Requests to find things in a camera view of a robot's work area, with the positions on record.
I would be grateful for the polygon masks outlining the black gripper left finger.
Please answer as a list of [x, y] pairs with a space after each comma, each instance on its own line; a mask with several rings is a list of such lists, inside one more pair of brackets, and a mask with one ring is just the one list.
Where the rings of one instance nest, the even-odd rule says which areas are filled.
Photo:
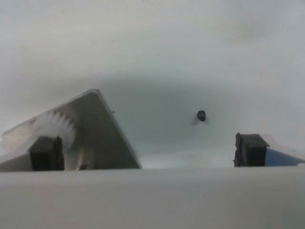
[[0, 156], [1, 171], [63, 171], [60, 137], [30, 137], [15, 151]]

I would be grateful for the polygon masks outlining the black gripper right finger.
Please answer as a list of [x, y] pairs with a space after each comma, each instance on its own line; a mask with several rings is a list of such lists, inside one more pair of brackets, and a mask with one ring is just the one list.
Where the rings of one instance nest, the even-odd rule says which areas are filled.
[[270, 135], [235, 136], [235, 167], [293, 167], [305, 164], [305, 152], [282, 146]]

